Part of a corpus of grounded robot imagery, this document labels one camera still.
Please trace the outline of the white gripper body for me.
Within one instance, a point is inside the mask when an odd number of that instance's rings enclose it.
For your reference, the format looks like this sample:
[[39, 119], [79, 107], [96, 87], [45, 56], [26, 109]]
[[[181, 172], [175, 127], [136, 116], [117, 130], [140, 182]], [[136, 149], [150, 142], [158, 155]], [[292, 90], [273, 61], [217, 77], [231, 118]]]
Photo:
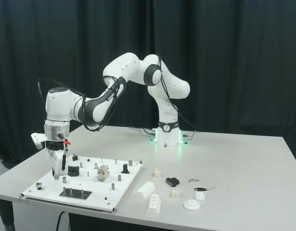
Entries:
[[66, 153], [67, 152], [65, 150], [56, 151], [47, 149], [47, 154], [51, 164], [53, 176], [64, 176], [67, 174]]

